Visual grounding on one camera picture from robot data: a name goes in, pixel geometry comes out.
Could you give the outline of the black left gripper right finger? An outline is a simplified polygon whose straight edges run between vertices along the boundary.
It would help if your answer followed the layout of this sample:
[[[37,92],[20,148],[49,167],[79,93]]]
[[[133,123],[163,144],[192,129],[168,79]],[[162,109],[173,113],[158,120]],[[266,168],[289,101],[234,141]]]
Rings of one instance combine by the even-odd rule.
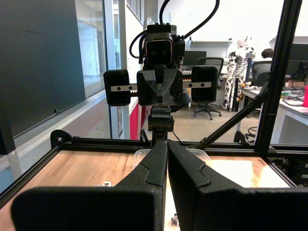
[[[306,188],[244,188],[168,141],[168,177],[182,231],[305,231]]]

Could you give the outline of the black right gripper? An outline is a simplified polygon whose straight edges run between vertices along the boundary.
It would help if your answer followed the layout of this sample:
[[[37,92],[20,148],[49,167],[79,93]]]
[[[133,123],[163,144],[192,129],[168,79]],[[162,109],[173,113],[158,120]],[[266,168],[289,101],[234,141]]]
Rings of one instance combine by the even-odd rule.
[[[136,83],[130,83],[126,69],[108,70],[103,78],[110,106],[129,105],[132,97],[138,97],[141,106],[175,106],[214,101],[218,70],[194,66],[190,75],[180,69],[144,70],[137,73]]]

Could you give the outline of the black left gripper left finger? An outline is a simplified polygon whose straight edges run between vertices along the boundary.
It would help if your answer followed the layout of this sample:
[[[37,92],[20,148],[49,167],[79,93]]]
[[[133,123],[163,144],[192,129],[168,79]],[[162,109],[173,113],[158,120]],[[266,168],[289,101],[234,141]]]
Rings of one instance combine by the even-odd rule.
[[[36,187],[11,206],[18,231],[161,231],[167,143],[159,141],[113,187]]]

